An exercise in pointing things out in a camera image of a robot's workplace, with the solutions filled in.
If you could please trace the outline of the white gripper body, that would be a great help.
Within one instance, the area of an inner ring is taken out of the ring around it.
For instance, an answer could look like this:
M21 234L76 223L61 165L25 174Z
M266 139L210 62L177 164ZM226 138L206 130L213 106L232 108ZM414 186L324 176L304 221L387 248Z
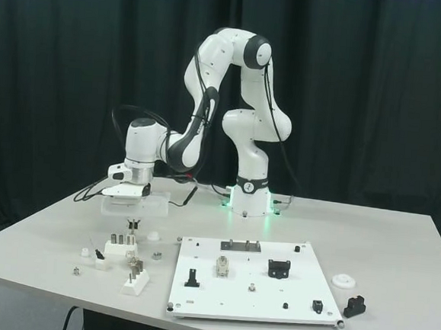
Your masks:
M144 198L103 197L101 213L104 216L121 216L131 218L166 217L170 194L155 192Z

